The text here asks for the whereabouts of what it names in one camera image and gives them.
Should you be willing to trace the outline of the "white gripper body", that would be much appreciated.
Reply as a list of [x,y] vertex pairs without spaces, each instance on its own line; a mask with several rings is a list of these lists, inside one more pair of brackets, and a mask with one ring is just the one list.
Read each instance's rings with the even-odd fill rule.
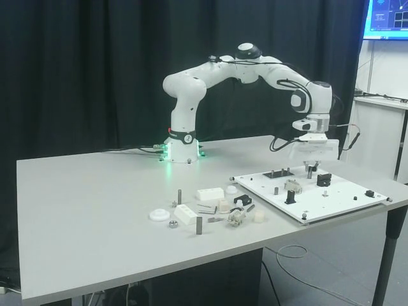
[[299,161],[332,161],[338,158],[339,141],[330,139],[326,142],[296,142],[290,152],[289,158]]

